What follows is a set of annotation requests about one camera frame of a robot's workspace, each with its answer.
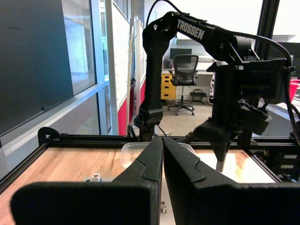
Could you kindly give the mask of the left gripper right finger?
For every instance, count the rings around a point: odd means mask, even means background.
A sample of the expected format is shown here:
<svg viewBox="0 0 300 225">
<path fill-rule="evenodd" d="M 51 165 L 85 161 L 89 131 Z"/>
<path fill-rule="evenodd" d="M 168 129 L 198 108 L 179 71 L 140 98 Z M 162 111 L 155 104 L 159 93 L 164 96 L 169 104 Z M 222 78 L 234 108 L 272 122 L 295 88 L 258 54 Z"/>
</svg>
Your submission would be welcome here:
<svg viewBox="0 0 300 225">
<path fill-rule="evenodd" d="M 297 225 L 296 183 L 237 183 L 172 138 L 164 138 L 164 172 L 178 225 Z"/>
</svg>

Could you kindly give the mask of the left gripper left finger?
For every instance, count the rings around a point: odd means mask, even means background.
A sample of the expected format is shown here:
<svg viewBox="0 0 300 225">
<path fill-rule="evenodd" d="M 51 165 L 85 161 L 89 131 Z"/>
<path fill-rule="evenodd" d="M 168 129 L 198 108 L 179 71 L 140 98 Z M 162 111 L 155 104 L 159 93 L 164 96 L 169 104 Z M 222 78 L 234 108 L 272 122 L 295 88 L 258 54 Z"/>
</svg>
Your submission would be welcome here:
<svg viewBox="0 0 300 225">
<path fill-rule="evenodd" d="M 10 201 L 17 225 L 157 225 L 163 141 L 155 137 L 110 182 L 36 182 Z"/>
</svg>

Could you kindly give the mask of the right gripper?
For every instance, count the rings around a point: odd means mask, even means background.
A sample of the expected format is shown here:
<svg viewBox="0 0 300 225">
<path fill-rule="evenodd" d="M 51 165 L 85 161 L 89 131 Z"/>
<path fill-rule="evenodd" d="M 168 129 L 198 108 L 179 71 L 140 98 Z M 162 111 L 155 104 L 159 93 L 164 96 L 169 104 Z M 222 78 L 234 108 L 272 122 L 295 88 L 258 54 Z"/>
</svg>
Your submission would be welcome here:
<svg viewBox="0 0 300 225">
<path fill-rule="evenodd" d="M 215 73 L 211 119 L 195 128 L 198 139 L 209 142 L 218 162 L 224 162 L 228 149 L 239 134 L 228 126 L 239 125 L 241 71 L 233 67 L 211 67 Z"/>
</svg>

